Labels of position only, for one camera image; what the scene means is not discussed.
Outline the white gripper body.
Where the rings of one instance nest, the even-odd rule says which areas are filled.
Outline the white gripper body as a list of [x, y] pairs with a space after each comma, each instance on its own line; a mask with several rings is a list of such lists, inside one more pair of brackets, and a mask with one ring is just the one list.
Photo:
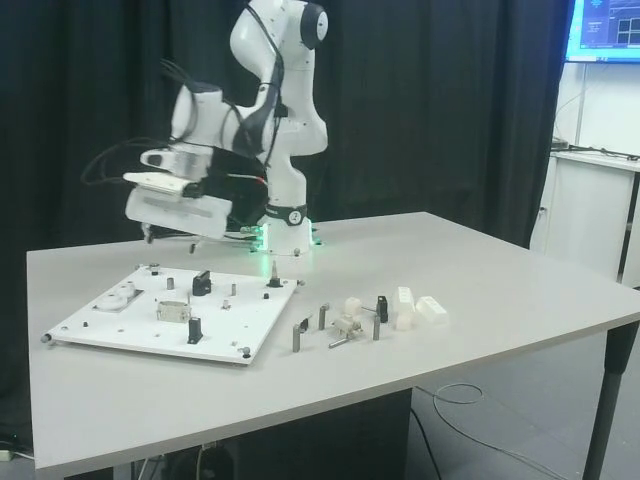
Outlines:
[[125, 215], [149, 224], [212, 239], [222, 238], [232, 202], [211, 196], [185, 198], [154, 191], [132, 191]]

